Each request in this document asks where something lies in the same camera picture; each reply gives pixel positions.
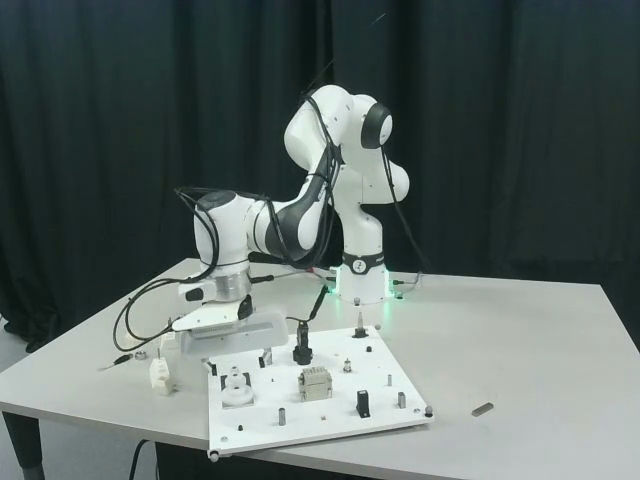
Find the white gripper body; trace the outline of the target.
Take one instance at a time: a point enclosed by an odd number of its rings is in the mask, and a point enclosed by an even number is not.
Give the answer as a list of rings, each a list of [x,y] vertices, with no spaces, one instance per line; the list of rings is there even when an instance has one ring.
[[[212,327],[180,334],[180,352],[185,357],[205,359],[285,345],[289,340],[283,309],[256,310],[236,326]]]

